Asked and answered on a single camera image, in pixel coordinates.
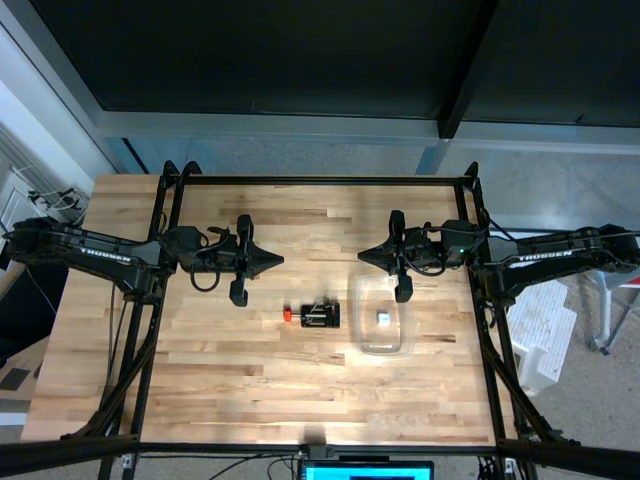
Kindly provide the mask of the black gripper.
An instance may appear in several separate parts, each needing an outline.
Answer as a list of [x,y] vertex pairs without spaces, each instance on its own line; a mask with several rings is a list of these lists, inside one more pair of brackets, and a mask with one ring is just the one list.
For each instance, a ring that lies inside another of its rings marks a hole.
[[[391,255],[392,261],[380,259]],[[431,241],[424,228],[407,229],[405,215],[400,210],[390,214],[390,237],[382,244],[358,253],[361,261],[397,277],[395,299],[408,302],[413,295],[410,271],[420,276],[431,276]]]
[[250,255],[255,260],[250,265],[250,277],[284,263],[284,257],[264,250],[252,243],[254,225],[247,214],[237,219],[236,234],[229,234],[217,250],[216,262],[221,273],[233,273],[235,279],[230,284],[229,298],[235,306],[248,304],[245,279],[249,276]]

